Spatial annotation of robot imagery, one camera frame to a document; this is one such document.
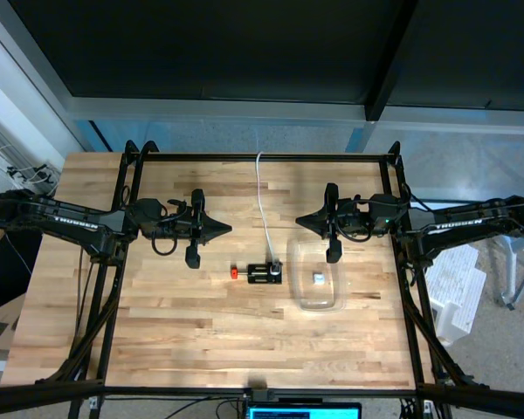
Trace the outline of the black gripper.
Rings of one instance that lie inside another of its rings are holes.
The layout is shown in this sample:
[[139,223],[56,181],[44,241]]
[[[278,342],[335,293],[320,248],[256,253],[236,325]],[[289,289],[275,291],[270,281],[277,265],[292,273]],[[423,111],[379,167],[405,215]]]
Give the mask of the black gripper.
[[339,197],[339,188],[329,182],[324,193],[324,205],[315,212],[298,216],[296,223],[317,234],[321,239],[328,239],[326,258],[329,264],[340,261],[342,244],[339,235],[346,237],[346,227],[353,216],[354,201]]
[[191,206],[186,209],[185,215],[177,222],[178,237],[188,238],[190,241],[185,250],[185,263],[190,269],[198,269],[200,267],[201,258],[198,253],[198,245],[200,244],[201,233],[202,245],[206,245],[209,241],[232,232],[229,224],[211,218],[206,213],[203,213],[203,210],[203,191],[201,189],[194,189],[191,194]]

